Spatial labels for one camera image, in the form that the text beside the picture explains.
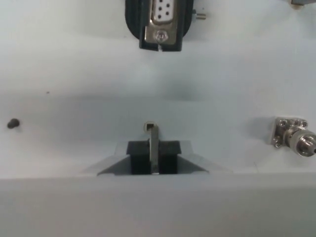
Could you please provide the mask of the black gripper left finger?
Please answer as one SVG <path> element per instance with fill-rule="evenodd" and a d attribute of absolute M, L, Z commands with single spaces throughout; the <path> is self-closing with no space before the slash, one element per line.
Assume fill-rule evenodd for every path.
<path fill-rule="evenodd" d="M 149 140 L 119 142 L 115 152 L 80 172 L 81 176 L 150 174 Z"/>

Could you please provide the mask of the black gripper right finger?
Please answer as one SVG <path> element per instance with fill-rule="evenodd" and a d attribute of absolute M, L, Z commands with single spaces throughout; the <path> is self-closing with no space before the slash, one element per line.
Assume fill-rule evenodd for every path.
<path fill-rule="evenodd" d="M 228 168 L 196 154 L 190 141 L 160 141 L 158 166 L 163 175 L 232 173 Z"/>

